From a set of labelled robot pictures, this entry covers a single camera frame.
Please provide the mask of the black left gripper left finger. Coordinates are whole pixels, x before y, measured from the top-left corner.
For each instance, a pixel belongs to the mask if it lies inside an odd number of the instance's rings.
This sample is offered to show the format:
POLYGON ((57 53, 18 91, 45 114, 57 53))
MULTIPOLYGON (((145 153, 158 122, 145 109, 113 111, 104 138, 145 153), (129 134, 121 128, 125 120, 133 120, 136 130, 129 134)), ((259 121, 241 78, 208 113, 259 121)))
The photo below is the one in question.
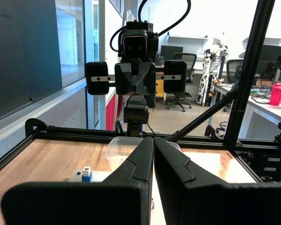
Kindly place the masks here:
POLYGON ((1 200, 7 225, 148 225, 154 144, 144 138, 102 182, 26 182, 1 200))

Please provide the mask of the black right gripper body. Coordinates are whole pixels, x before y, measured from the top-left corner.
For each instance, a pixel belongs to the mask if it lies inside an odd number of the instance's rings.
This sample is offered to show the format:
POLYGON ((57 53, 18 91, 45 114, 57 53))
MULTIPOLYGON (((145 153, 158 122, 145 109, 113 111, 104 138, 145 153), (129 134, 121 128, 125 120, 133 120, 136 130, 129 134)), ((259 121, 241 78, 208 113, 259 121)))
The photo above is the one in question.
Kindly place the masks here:
MULTIPOLYGON (((133 91, 136 93, 135 80, 139 71, 139 64, 136 69, 133 68, 132 74, 134 78, 133 91)), ((165 93, 180 94, 185 91, 187 64, 183 60, 167 60, 164 67, 156 69, 156 81, 163 80, 163 90, 165 93)), ((115 74, 108 74, 108 66, 106 62, 89 62, 85 65, 85 76, 87 82, 87 90, 90 95, 105 95, 109 92, 110 87, 116 88, 115 74)))

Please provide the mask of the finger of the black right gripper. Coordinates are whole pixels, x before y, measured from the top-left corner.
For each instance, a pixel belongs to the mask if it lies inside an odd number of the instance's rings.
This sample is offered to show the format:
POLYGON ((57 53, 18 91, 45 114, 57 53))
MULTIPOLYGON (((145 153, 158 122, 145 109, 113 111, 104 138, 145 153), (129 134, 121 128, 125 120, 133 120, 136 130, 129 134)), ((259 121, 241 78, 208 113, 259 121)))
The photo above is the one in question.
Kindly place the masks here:
POLYGON ((136 93, 141 95, 155 94, 156 69, 153 62, 141 62, 135 80, 136 93))
POLYGON ((115 85, 118 95, 133 95, 134 78, 130 63, 115 65, 115 85))

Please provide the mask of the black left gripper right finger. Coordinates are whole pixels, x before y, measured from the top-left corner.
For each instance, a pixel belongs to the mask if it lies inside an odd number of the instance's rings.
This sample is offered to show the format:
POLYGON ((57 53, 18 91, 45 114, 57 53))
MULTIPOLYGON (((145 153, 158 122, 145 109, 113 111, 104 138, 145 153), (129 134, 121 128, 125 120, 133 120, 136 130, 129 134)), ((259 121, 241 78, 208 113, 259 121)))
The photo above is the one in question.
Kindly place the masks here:
POLYGON ((281 183, 227 183, 160 137, 155 177, 169 225, 281 225, 281 183))

